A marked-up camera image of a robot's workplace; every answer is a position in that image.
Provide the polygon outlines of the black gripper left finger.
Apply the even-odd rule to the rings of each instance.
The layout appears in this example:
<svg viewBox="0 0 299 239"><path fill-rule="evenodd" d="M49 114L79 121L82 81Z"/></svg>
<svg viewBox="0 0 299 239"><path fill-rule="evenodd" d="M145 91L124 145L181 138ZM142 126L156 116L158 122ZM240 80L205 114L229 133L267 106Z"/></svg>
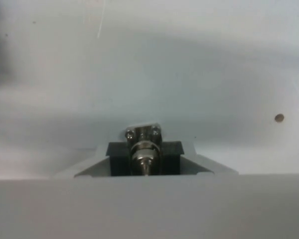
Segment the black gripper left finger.
<svg viewBox="0 0 299 239"><path fill-rule="evenodd" d="M129 151L124 142L109 142L101 160L84 170L75 177L122 177L130 175Z"/></svg>

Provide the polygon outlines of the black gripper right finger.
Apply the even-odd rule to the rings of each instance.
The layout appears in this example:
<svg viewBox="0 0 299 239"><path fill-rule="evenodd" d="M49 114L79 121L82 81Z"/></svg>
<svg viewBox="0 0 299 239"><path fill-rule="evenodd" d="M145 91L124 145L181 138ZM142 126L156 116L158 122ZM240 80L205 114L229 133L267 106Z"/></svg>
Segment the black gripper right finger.
<svg viewBox="0 0 299 239"><path fill-rule="evenodd" d="M236 170L198 154L193 142L164 142L162 155L163 175L237 174Z"/></svg>

